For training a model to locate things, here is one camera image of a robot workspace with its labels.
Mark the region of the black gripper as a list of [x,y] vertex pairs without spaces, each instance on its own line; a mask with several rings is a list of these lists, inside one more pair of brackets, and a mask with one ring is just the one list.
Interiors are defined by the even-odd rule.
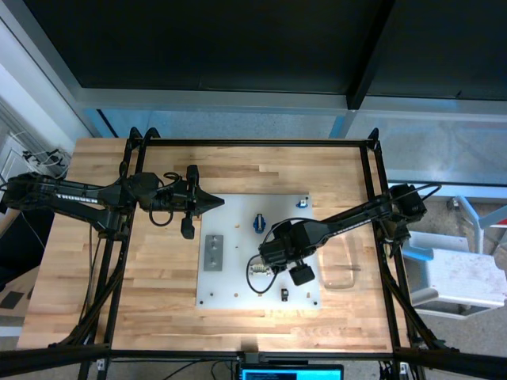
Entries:
[[302,286],[315,279],[312,267],[303,259],[290,260],[286,264],[289,276],[295,286]]
[[181,220],[181,234],[187,240],[192,240],[195,235],[193,216],[196,211],[196,199],[199,202],[197,204],[198,217],[225,204],[223,198],[207,193],[198,184],[199,171],[197,165],[189,165],[185,179],[180,181],[174,191],[174,199],[181,204],[178,210],[185,214]]

